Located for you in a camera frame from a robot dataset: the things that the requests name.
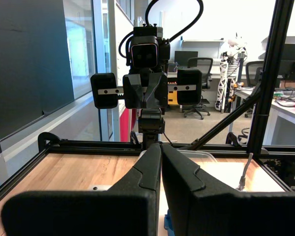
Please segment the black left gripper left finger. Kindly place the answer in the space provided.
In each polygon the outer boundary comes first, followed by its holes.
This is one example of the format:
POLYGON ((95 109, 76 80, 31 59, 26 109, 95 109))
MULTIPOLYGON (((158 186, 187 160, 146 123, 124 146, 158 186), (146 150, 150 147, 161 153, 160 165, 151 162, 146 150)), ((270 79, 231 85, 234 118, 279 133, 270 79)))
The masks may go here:
POLYGON ((106 191, 29 191, 10 198, 1 221, 8 236, 155 236, 161 147, 151 145, 106 191))

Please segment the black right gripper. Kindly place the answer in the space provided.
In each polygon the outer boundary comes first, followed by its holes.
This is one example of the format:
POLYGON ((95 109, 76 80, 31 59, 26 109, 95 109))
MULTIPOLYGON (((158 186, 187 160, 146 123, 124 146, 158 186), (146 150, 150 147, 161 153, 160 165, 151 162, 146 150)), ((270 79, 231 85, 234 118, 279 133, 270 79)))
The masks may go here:
POLYGON ((165 108, 168 93, 177 92, 177 103, 180 105, 197 105, 201 100, 202 72, 198 69, 180 69, 177 77, 171 82, 164 72, 128 74, 122 78, 122 86, 116 84, 113 73, 94 74, 91 88, 95 107, 112 109, 124 100, 128 109, 165 108))

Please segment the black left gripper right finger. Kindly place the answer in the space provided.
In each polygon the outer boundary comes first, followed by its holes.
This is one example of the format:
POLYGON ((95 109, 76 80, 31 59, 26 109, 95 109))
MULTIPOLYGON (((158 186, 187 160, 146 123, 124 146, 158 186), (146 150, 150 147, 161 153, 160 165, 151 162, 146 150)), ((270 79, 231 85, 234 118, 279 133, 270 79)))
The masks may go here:
POLYGON ((177 236, 295 236, 295 192, 240 192, 170 145, 162 180, 177 236))

